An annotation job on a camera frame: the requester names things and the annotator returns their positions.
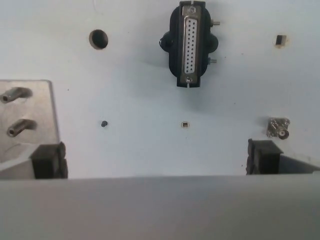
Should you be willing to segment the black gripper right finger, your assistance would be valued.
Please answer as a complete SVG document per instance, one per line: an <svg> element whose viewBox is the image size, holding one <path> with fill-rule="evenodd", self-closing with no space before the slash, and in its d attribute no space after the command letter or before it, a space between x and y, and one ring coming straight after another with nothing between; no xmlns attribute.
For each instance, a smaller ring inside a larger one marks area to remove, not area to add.
<svg viewBox="0 0 320 240"><path fill-rule="evenodd" d="M272 140L248 140L247 175L313 174L320 164L284 155Z"/></svg>

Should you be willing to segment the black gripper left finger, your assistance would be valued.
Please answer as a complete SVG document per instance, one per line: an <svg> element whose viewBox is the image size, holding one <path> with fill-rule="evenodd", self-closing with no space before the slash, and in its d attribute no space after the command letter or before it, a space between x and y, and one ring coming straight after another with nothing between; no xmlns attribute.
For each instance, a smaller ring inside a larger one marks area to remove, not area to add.
<svg viewBox="0 0 320 240"><path fill-rule="evenodd" d="M23 144L20 151L0 162L1 179L67 179L66 145Z"/></svg>

